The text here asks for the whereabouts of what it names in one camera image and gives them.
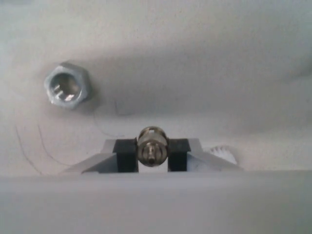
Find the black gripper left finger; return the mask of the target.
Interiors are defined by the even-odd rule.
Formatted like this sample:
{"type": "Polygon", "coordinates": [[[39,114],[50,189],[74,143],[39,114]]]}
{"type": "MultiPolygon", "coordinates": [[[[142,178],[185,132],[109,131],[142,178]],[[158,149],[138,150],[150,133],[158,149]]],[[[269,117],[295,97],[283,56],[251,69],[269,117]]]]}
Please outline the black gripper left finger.
{"type": "Polygon", "coordinates": [[[137,140],[108,139],[100,153],[69,166],[63,174],[134,173],[137,172],[137,140]]]}

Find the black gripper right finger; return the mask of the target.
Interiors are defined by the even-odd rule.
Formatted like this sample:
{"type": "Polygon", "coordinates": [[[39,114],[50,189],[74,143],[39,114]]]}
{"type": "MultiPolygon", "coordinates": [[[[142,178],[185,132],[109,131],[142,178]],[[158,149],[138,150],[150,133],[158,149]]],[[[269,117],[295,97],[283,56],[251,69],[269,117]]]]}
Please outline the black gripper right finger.
{"type": "Polygon", "coordinates": [[[204,149],[198,138],[170,139],[168,168],[171,172],[242,171],[227,146],[204,149]]]}

